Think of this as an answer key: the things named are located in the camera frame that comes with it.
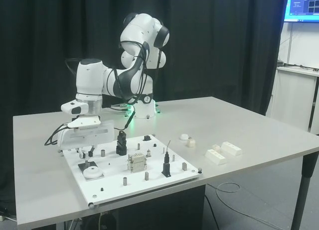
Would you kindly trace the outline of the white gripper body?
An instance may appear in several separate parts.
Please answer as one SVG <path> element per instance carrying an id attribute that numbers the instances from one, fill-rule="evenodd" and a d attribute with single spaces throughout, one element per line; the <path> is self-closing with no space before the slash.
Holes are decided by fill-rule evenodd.
<path id="1" fill-rule="evenodd" d="M 114 121 L 103 121 L 99 126 L 67 128 L 58 134 L 60 149 L 75 149 L 112 142 L 115 138 Z"/>

